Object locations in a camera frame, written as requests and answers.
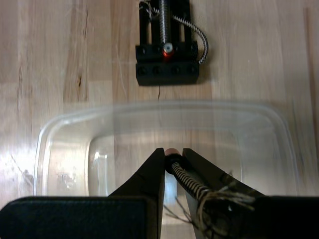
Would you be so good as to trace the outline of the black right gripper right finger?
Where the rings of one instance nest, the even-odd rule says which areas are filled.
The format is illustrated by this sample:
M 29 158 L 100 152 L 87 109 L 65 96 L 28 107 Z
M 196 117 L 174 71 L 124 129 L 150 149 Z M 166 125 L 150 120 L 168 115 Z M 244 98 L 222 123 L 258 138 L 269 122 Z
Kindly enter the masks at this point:
M 183 167 L 206 186 L 196 222 L 211 239 L 317 239 L 318 197 L 266 196 L 232 177 L 190 148 Z

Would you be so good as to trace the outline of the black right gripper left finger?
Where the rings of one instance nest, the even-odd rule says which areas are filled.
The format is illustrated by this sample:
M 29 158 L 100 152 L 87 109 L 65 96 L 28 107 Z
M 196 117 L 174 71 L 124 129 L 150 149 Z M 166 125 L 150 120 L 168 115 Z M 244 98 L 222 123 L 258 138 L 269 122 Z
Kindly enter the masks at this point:
M 164 160 L 156 149 L 107 197 L 24 197 L 0 212 L 3 239 L 158 239 Z

